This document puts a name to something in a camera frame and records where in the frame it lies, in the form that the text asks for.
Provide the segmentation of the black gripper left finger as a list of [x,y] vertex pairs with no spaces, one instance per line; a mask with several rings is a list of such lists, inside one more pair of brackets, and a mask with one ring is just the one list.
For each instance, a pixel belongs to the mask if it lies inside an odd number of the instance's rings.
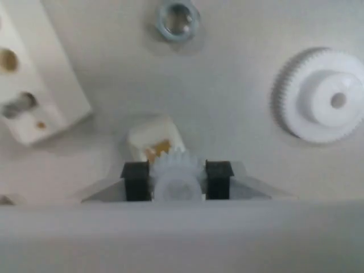
[[81,202],[151,201],[150,164],[126,162],[119,179],[103,179],[81,191]]

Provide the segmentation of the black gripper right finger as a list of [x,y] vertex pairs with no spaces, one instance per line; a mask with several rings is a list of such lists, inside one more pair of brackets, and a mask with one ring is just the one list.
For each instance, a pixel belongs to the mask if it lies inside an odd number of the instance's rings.
[[296,200],[297,196],[248,175],[242,162],[205,162],[207,200]]

